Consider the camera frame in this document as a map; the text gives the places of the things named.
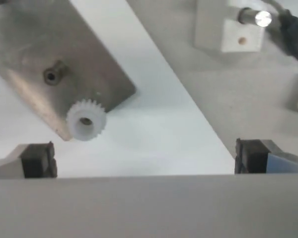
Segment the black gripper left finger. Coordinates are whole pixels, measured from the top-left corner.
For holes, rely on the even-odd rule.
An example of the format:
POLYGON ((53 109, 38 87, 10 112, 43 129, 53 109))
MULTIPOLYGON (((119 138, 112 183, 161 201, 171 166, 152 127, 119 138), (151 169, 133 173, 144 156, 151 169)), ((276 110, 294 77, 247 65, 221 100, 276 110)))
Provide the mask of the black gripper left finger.
POLYGON ((0 159, 0 179, 57 178, 58 167, 53 142, 19 144, 0 159))

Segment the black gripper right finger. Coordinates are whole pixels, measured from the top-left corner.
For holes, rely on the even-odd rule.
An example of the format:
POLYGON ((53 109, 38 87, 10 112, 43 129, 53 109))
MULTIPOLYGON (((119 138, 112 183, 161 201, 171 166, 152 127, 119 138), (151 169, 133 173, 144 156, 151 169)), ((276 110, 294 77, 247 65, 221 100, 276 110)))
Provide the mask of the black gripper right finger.
POLYGON ((298 155, 268 139, 236 140, 235 174, 298 174, 298 155))

